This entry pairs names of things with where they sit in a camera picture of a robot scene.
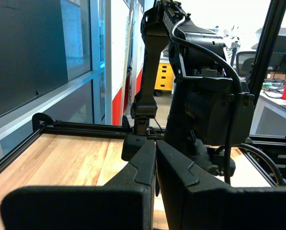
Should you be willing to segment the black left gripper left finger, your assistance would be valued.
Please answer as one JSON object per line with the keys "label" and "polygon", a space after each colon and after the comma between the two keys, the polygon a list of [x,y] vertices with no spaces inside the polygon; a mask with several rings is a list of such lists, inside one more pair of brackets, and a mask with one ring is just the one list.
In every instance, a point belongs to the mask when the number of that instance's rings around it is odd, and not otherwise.
{"label": "black left gripper left finger", "polygon": [[156,146],[148,140],[103,186],[26,186],[7,194],[7,230],[150,230]]}

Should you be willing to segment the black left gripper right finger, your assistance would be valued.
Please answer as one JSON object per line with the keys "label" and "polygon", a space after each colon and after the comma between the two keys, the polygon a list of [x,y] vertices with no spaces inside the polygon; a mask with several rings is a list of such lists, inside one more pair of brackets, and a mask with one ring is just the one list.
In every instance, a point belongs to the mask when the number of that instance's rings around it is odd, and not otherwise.
{"label": "black left gripper right finger", "polygon": [[156,144],[171,230],[286,230],[286,186],[232,187],[165,141]]}

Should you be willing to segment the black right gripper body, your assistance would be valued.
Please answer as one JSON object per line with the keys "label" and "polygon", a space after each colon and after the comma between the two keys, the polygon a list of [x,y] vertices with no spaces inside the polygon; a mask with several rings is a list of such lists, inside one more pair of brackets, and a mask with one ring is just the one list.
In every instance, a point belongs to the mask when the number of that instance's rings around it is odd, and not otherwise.
{"label": "black right gripper body", "polygon": [[190,129],[166,129],[159,133],[155,129],[134,130],[127,134],[122,148],[122,159],[131,160],[148,140],[157,140],[170,150],[178,152],[182,158],[192,161],[195,165],[214,176],[224,176],[225,153],[219,149],[206,147]]}

